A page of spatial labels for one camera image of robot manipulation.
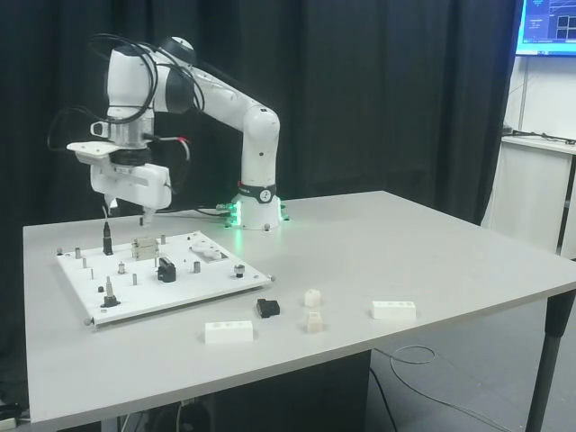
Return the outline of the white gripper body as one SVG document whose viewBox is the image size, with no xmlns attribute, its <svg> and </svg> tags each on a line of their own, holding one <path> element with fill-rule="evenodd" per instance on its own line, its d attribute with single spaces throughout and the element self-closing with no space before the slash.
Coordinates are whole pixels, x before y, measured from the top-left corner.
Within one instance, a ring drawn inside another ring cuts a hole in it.
<svg viewBox="0 0 576 432">
<path fill-rule="evenodd" d="M 170 174 L 165 166 L 91 166 L 90 182 L 95 192 L 110 194 L 112 201 L 123 200 L 154 211 L 172 202 Z"/>
</svg>

